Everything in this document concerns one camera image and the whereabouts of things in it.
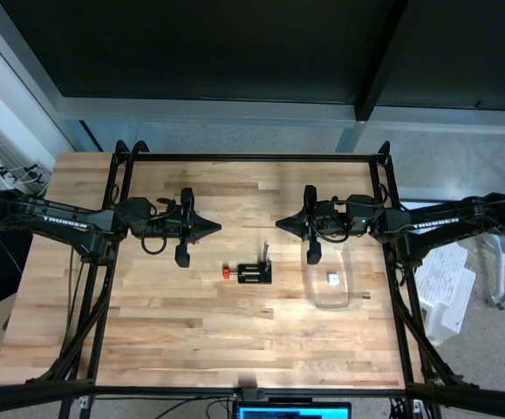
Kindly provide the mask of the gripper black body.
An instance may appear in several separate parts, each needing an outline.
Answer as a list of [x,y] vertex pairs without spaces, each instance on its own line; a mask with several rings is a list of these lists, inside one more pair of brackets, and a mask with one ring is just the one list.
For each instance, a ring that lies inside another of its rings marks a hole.
[[194,211],[194,192],[191,188],[182,189],[179,203],[174,199],[164,197],[158,198],[156,202],[164,204],[166,208],[154,219],[156,230],[162,239],[162,245],[158,251],[154,252],[154,255],[161,254],[166,249],[169,238],[179,239],[180,242],[175,247],[174,260],[180,268],[188,268],[190,265],[188,243]]
[[307,228],[305,237],[309,243],[306,252],[308,265],[318,264],[322,257],[319,238],[331,244],[340,244],[345,241],[344,221],[335,209],[335,205],[339,205],[336,196],[330,200],[318,201],[317,188],[313,185],[305,186],[304,210]]

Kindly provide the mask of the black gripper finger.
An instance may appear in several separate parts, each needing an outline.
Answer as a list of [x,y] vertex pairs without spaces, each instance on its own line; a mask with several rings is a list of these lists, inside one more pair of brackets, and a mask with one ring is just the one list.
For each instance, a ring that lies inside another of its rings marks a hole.
[[278,229],[288,232],[300,239],[305,239],[305,226],[303,224],[277,224],[276,226]]
[[276,221],[276,225],[299,225],[305,223],[305,210],[301,209],[293,216],[285,217]]
[[195,227],[192,229],[192,242],[196,243],[206,236],[220,231],[221,227]]
[[203,218],[202,216],[199,216],[195,211],[192,212],[192,225],[198,227],[221,227],[219,223]]

